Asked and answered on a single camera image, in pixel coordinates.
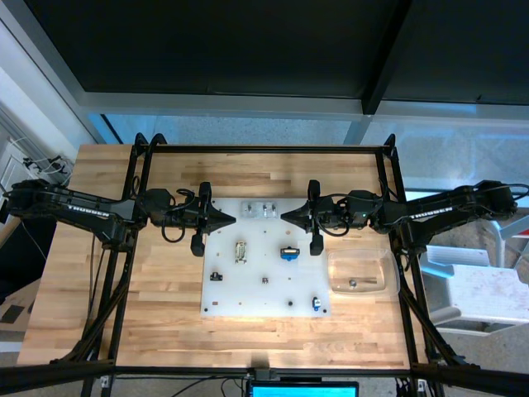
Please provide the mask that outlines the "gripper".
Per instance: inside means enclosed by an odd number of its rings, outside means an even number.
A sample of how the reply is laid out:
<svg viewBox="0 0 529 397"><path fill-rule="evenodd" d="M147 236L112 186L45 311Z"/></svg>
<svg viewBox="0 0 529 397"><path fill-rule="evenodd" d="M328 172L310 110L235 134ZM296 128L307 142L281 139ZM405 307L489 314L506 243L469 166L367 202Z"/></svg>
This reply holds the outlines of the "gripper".
<svg viewBox="0 0 529 397"><path fill-rule="evenodd" d="M320 183L311 179L308 184L308 201L300 208L281 214L282 220L312 234L309 245L311 256L320 256L324 249L321 232L332 237L343 237L350 227L340 206L332 197L322 197Z"/></svg>
<svg viewBox="0 0 529 397"><path fill-rule="evenodd" d="M191 252L195 256L204 256L205 243L204 235L209 233L209 209L212 198L212 186L209 182L202 182L199 185L198 194L189 189L178 189L177 193L185 197L185 201L180 205L179 220L184 230L193 228L194 235L191 237ZM216 207L212 201L212 232L223 227L230 226L236 222L231 215L224 213Z"/></svg>

